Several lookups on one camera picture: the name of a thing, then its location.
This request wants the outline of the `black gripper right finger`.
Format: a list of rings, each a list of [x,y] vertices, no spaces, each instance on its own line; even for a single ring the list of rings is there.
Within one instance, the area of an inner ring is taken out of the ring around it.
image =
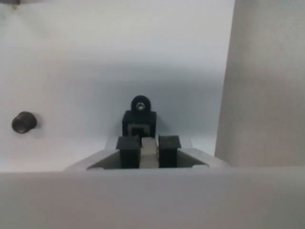
[[[159,168],[186,168],[193,166],[208,167],[205,162],[181,151],[181,149],[181,141],[178,135],[159,135]]]

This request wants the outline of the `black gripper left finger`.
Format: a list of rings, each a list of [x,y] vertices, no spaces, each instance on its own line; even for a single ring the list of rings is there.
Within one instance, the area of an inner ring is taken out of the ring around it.
[[[88,169],[134,169],[139,168],[140,140],[137,136],[120,136],[116,139],[115,148],[110,145],[105,156]]]

